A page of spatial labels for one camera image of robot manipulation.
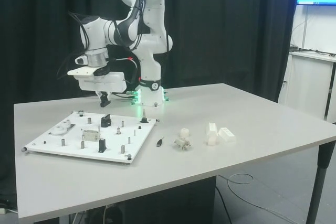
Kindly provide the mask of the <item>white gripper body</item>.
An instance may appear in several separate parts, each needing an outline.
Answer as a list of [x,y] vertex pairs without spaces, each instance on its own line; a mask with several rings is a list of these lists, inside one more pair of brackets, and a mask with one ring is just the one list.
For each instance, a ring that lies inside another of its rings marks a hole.
[[74,76],[83,91],[124,92],[127,84],[123,72],[109,72],[104,76]]

